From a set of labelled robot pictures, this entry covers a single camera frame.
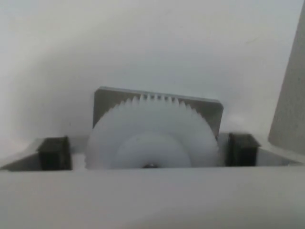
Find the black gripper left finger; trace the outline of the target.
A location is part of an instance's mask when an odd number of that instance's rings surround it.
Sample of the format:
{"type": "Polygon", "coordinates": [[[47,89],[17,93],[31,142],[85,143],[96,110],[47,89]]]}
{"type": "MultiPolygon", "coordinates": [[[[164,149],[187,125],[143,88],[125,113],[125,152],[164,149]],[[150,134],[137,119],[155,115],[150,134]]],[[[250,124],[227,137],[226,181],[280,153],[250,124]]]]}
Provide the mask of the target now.
{"type": "Polygon", "coordinates": [[[25,150],[0,160],[1,171],[72,170],[67,136],[36,139],[25,150]]]}

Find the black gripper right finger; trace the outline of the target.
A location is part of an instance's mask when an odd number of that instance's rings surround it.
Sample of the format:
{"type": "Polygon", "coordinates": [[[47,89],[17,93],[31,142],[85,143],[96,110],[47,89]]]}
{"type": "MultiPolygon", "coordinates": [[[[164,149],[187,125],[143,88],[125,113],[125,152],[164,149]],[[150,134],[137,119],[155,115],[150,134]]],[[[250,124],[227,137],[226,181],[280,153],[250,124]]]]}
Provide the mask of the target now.
{"type": "Polygon", "coordinates": [[[305,156],[258,140],[251,134],[230,133],[227,165],[229,167],[304,166],[305,156]]]}

